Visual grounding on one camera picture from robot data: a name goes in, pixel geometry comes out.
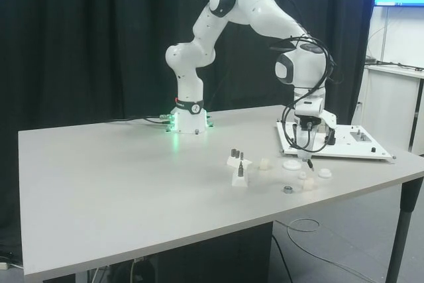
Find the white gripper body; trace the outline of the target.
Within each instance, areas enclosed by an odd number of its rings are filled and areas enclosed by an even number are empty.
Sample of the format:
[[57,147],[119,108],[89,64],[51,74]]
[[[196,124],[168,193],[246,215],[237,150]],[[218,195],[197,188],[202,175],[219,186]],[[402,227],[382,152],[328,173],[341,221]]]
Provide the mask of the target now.
[[299,159],[311,159],[315,142],[317,127],[312,127],[309,131],[303,130],[300,125],[296,128],[296,144],[299,147],[297,156]]

